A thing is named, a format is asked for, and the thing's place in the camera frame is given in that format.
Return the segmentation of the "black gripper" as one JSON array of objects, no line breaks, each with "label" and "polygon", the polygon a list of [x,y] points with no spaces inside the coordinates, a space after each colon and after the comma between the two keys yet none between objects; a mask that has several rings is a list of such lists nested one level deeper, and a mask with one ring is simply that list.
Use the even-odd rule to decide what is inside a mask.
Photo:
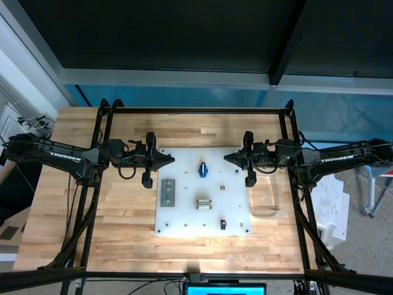
[{"label": "black gripper", "polygon": [[254,134],[250,131],[246,131],[244,134],[244,148],[245,153],[243,150],[238,150],[225,155],[224,159],[239,168],[245,168],[247,171],[245,185],[246,187],[254,187],[257,182],[256,172],[264,175],[273,174],[275,172],[275,162],[271,158],[267,145],[265,143],[254,143]]},{"label": "black gripper", "polygon": [[148,132],[146,135],[146,143],[142,144],[142,141],[135,141],[136,148],[130,153],[128,158],[124,161],[126,168],[132,168],[133,174],[131,176],[125,176],[125,180],[130,180],[135,177],[137,168],[144,168],[145,172],[142,174],[141,183],[145,188],[153,187],[153,179],[151,178],[151,172],[153,169],[153,158],[155,151],[155,159],[158,161],[155,163],[155,169],[159,170],[162,167],[169,165],[174,162],[174,157],[170,154],[164,154],[156,148],[156,137],[154,132]]}]

